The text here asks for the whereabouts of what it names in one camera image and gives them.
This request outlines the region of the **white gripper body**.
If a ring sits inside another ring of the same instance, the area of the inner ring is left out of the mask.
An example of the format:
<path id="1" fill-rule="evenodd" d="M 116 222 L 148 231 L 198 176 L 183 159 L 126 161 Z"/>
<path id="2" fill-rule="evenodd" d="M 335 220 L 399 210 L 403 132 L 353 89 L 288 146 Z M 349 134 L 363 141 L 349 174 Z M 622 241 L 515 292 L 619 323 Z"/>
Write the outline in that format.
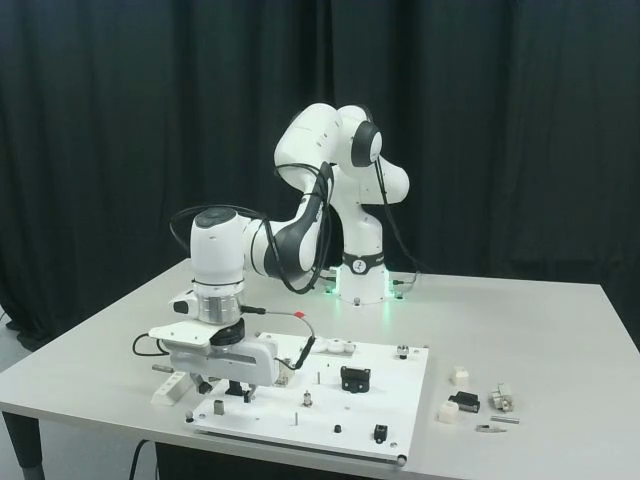
<path id="1" fill-rule="evenodd" d="M 169 342 L 175 370 L 257 386 L 271 386 L 279 376 L 278 342 L 246 337 L 227 346 L 195 347 Z"/>

